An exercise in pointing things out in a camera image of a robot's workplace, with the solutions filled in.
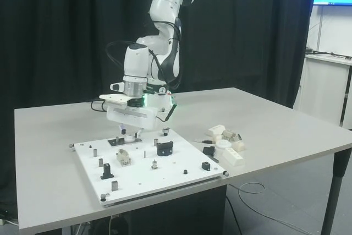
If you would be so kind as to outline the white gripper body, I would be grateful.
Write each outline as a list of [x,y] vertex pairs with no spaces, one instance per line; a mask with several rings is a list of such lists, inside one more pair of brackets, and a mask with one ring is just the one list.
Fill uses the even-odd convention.
[[153,129],[158,109],[154,107],[127,107],[126,109],[108,105],[107,119],[141,129]]

